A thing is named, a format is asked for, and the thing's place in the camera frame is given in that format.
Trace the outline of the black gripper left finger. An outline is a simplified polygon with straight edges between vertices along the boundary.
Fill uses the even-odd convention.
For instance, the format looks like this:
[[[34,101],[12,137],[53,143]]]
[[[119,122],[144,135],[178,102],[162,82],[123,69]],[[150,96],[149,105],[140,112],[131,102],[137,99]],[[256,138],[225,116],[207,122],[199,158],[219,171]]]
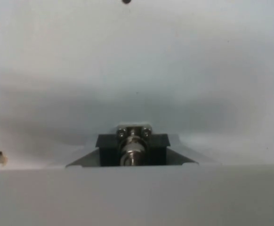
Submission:
[[[95,150],[72,161],[66,167],[118,167],[120,166],[118,142],[114,134],[99,134]]]

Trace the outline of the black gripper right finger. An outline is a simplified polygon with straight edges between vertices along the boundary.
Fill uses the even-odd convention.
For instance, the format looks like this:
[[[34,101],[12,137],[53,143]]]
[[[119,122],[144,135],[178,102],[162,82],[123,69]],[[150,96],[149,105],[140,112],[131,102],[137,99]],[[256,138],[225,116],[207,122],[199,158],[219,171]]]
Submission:
[[[153,134],[148,139],[148,165],[173,166],[185,163],[199,164],[172,149],[169,134]]]

